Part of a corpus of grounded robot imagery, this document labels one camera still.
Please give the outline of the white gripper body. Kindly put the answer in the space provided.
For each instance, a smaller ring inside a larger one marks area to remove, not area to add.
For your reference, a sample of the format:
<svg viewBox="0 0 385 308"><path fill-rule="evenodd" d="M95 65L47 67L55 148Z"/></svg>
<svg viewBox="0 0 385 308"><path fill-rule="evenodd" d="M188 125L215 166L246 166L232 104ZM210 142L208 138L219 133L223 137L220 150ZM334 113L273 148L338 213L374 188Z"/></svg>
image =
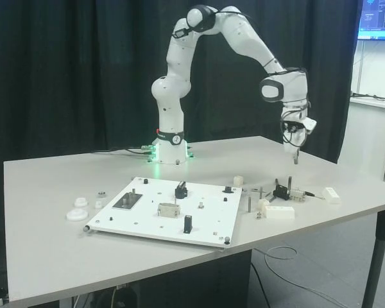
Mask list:
<svg viewBox="0 0 385 308"><path fill-rule="evenodd" d="M296 130L295 132L290 132L284 130L283 133L283 146L284 151L291 155L297 155L299 149L304 144L304 129Z"/></svg>

